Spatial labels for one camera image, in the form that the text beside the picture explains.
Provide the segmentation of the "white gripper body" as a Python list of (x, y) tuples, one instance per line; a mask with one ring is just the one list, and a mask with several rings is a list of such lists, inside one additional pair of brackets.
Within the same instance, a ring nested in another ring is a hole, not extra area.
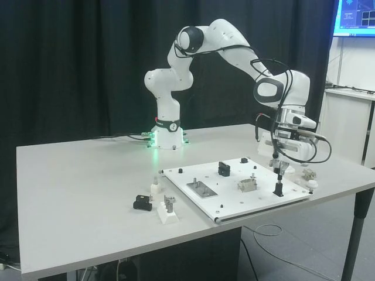
[[(315, 153), (315, 149), (310, 142), (291, 140), (287, 138), (274, 137), (279, 148), (291, 158), (308, 161)], [(274, 147), (271, 141), (271, 134), (264, 132), (258, 143), (258, 154), (273, 158)]]

